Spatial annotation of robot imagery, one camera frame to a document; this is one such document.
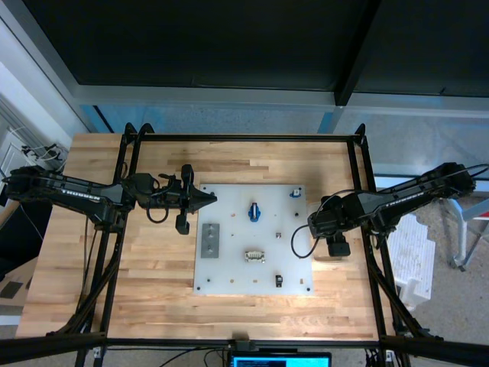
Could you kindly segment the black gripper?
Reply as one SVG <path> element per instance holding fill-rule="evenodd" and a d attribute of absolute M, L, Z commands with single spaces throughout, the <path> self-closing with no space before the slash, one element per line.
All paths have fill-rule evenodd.
<path fill-rule="evenodd" d="M 348 257 L 351 254 L 350 245 L 341 232 L 325 237 L 330 257 Z"/>
<path fill-rule="evenodd" d="M 182 166 L 179 180 L 175 175 L 159 174 L 158 177 L 167 179 L 167 185 L 161 190 L 161 202 L 164 205 L 165 215 L 157 221 L 157 224 L 167 220 L 171 209 L 178 209 L 180 213 L 176 216 L 175 228 L 179 234 L 188 235 L 187 213 L 189 212 L 189 203 L 190 212 L 195 213 L 203 207 L 215 203 L 217 196 L 201 191 L 193 185 L 194 171 L 190 164 Z"/>

